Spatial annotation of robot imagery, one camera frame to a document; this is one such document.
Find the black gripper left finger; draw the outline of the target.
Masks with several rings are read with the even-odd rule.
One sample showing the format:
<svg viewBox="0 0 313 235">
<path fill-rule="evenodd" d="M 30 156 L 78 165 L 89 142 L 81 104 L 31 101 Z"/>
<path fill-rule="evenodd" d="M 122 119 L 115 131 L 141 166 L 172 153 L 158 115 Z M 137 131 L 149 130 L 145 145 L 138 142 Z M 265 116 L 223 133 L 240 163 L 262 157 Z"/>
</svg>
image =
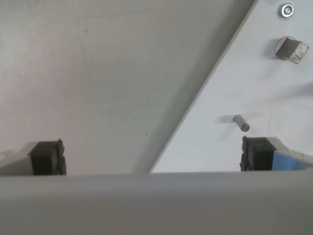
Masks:
<svg viewBox="0 0 313 235">
<path fill-rule="evenodd" d="M 56 141 L 28 142 L 21 150 L 0 153 L 1 175 L 66 175 L 64 144 Z"/>
</svg>

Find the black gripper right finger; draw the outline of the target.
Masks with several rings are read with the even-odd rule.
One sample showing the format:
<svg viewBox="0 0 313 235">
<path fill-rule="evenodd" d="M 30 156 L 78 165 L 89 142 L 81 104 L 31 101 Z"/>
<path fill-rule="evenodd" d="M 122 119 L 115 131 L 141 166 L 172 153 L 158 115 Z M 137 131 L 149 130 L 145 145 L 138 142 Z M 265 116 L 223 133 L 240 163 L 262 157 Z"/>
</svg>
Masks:
<svg viewBox="0 0 313 235">
<path fill-rule="evenodd" d="M 313 157 L 287 148 L 276 137 L 243 137 L 241 171 L 292 171 L 313 167 Z"/>
</svg>

